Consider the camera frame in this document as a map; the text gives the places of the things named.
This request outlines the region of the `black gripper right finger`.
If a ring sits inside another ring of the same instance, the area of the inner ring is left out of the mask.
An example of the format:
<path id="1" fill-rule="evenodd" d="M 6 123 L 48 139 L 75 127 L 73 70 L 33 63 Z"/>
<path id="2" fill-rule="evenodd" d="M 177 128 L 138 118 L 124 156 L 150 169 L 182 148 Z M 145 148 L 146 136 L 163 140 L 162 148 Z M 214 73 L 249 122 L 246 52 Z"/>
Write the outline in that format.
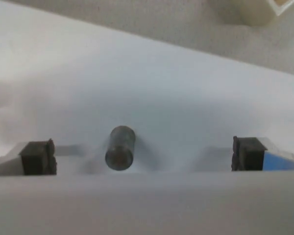
<path id="1" fill-rule="evenodd" d="M 284 151 L 268 138 L 233 137 L 232 171 L 294 170 L 294 153 Z"/>

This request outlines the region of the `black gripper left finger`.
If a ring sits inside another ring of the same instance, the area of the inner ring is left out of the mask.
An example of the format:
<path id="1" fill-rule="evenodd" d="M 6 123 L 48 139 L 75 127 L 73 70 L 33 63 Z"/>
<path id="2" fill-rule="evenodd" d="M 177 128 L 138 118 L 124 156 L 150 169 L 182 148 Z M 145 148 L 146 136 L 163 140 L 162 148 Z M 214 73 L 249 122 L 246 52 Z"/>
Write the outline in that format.
<path id="1" fill-rule="evenodd" d="M 57 174 L 55 145 L 47 141 L 21 142 L 0 156 L 0 176 L 44 176 Z"/>

